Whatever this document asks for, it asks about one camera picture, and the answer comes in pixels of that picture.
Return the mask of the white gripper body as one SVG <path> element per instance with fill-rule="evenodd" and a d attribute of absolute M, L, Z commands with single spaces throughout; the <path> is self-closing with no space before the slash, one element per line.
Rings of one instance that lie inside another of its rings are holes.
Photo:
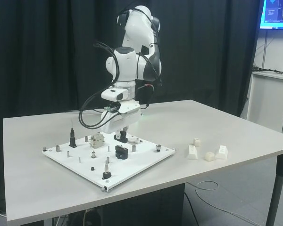
<path fill-rule="evenodd" d="M 100 130 L 104 133 L 113 133 L 118 130 L 122 130 L 125 127 L 129 127 L 131 124 L 136 123 L 140 119 L 140 116 L 140 108 L 136 111 L 124 114 L 109 112 L 106 110 L 101 114 L 101 119 L 104 120 L 101 123 Z"/>

